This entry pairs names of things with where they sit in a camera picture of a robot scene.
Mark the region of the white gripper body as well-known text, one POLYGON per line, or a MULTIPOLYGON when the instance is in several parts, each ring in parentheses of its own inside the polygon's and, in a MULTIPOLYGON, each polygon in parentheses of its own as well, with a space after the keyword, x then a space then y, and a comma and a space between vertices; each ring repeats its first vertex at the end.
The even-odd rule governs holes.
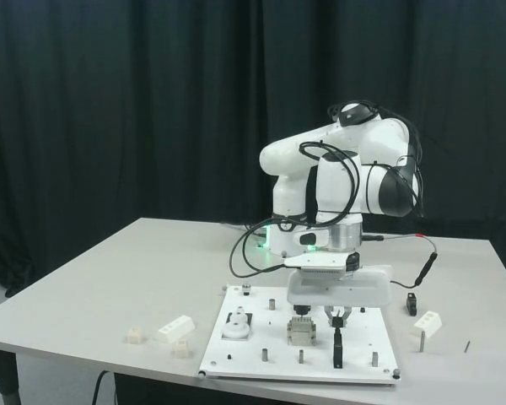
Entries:
POLYGON ((288 280, 291 305, 386 306, 391 301, 391 265, 363 266, 345 275, 305 275, 296 270, 288 280))

